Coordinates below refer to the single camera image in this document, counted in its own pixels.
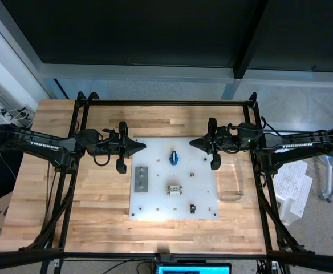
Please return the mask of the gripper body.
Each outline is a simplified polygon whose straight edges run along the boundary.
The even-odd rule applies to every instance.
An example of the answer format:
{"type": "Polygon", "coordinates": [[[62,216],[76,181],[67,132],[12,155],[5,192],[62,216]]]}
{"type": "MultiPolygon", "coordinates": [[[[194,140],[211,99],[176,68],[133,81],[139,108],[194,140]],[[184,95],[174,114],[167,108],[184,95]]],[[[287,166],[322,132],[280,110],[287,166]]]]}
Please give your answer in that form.
{"type": "Polygon", "coordinates": [[[124,158],[127,154],[127,138],[128,127],[126,122],[120,122],[118,127],[119,132],[112,131],[107,138],[105,145],[108,158],[112,155],[117,155],[119,158],[116,160],[116,170],[120,174],[126,174],[127,166],[124,163],[124,158]]]}
{"type": "Polygon", "coordinates": [[[236,154],[238,146],[232,142],[229,128],[227,126],[218,127],[215,118],[209,118],[208,133],[210,152],[212,153],[211,169],[218,170],[221,166],[221,155],[218,152],[223,151],[227,154],[236,154]]]}

